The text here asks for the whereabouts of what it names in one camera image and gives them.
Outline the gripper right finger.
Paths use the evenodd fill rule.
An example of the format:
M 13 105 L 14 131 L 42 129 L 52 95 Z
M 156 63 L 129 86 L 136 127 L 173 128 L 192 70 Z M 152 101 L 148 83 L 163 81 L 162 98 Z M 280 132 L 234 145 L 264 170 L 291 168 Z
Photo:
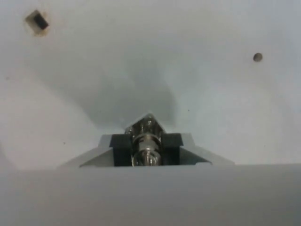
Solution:
M 227 158 L 195 144 L 190 133 L 166 133 L 161 136 L 162 165 L 234 165 Z

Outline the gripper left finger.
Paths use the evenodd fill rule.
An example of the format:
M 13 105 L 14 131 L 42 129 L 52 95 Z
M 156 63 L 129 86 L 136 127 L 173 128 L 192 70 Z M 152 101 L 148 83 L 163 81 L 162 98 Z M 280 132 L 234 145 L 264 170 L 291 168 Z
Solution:
M 59 168 L 132 166 L 132 142 L 126 134 L 102 135 L 98 145 L 59 166 Z

